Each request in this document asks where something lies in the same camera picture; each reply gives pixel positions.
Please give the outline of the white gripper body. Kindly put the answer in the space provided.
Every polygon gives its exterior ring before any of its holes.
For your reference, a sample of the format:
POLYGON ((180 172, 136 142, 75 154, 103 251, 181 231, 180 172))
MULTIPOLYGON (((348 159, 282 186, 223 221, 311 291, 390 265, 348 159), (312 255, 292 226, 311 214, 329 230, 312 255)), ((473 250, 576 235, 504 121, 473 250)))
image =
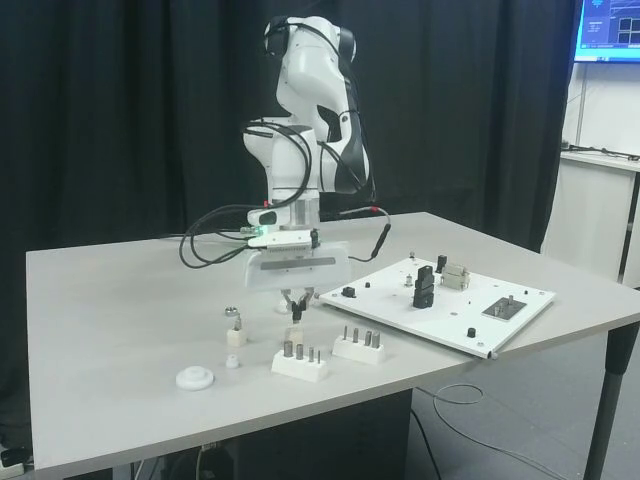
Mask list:
POLYGON ((324 288, 349 278, 349 244, 344 241, 317 248, 259 250, 245 269, 245 286, 253 290, 324 288))

